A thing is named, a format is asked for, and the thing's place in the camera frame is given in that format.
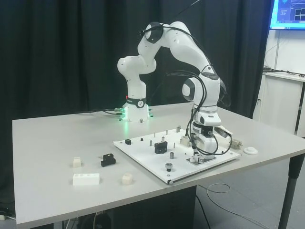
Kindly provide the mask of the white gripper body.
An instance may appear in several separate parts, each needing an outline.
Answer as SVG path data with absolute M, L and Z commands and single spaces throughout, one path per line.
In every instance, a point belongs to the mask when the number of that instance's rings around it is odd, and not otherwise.
M 191 134 L 193 156 L 195 159 L 214 159 L 216 153 L 216 139 L 213 134 Z

